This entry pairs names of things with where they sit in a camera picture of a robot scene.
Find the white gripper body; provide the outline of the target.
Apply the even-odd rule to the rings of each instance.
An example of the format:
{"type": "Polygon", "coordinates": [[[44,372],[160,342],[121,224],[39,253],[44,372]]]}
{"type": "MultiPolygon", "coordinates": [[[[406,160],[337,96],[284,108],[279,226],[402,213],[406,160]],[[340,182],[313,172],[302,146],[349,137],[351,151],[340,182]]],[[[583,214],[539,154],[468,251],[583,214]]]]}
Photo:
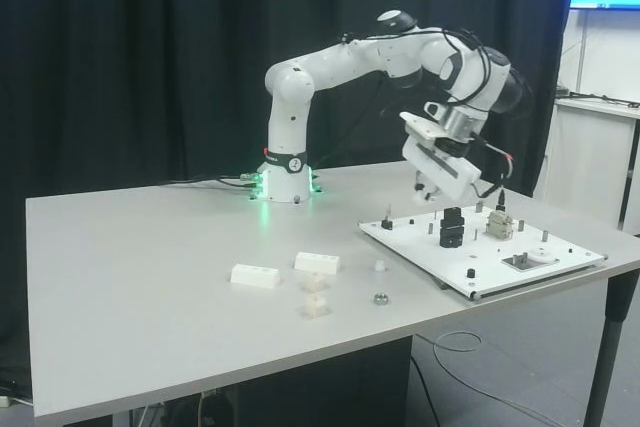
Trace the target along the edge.
{"type": "Polygon", "coordinates": [[[481,171],[465,158],[442,157],[434,149],[409,137],[402,149],[403,157],[422,173],[424,184],[431,181],[438,185],[441,194],[453,201],[467,200],[474,194],[473,185],[481,171]]]}

